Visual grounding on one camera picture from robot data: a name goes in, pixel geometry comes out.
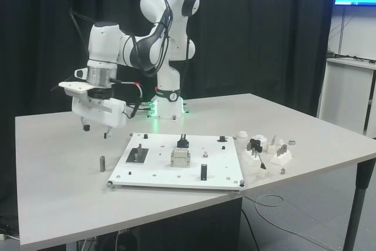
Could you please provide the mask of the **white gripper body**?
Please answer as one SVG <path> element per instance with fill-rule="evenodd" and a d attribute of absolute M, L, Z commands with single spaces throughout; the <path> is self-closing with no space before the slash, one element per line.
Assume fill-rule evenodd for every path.
<path fill-rule="evenodd" d="M 126 125 L 126 102 L 115 98 L 73 97 L 72 112 L 80 117 L 83 126 L 90 125 L 90 122 L 97 122 L 107 127 L 124 127 Z"/>

